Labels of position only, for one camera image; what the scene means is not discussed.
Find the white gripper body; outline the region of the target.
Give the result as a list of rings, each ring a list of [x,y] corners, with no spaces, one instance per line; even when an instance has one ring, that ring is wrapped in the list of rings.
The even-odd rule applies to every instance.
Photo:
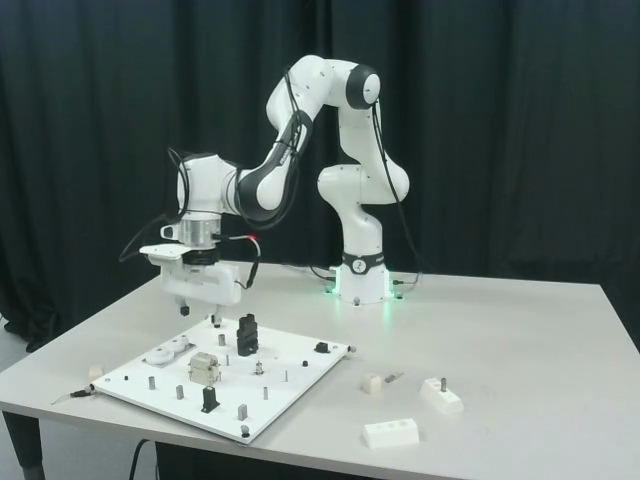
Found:
[[[230,264],[162,267],[161,283],[176,297],[213,305],[232,306],[241,299],[239,268]]]

